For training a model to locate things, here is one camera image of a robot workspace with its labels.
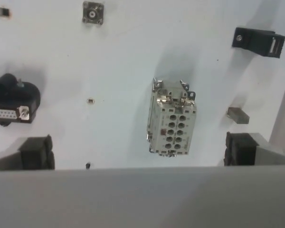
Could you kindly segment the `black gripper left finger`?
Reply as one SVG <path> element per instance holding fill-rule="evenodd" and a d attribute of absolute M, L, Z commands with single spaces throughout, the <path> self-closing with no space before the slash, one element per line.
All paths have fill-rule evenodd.
<path fill-rule="evenodd" d="M 54 170 L 55 156 L 50 135 L 20 137 L 0 152 L 0 170 Z"/>

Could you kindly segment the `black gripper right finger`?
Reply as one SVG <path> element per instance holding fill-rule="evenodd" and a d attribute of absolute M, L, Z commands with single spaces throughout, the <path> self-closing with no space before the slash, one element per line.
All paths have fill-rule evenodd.
<path fill-rule="evenodd" d="M 285 150 L 274 146 L 259 133 L 228 132 L 224 165 L 285 165 Z"/>

